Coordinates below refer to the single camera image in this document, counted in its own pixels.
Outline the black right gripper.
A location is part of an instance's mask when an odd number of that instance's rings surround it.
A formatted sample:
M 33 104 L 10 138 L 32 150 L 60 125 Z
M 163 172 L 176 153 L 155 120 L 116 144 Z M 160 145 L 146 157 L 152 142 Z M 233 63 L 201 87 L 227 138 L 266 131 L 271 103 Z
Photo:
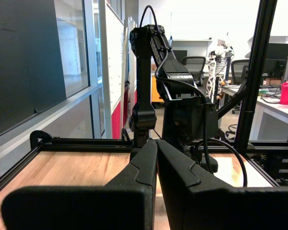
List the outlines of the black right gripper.
M 206 154 L 202 147 L 191 147 L 191 159 L 210 173 L 218 171 L 217 161 L 209 154 Z

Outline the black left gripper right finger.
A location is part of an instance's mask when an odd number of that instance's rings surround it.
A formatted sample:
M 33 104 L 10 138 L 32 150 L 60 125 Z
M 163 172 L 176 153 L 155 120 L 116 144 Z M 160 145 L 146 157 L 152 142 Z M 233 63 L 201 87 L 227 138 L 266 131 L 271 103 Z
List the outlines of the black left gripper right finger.
M 166 141 L 158 176 L 173 230 L 288 230 L 288 187 L 233 187 Z

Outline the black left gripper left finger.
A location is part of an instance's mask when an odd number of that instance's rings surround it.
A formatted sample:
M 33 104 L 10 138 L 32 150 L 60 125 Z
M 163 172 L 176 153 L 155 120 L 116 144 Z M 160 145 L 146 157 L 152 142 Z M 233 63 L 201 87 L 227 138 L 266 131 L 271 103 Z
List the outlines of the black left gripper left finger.
M 28 186 L 9 193 L 1 216 L 9 230 L 151 230 L 157 144 L 148 141 L 105 186 Z

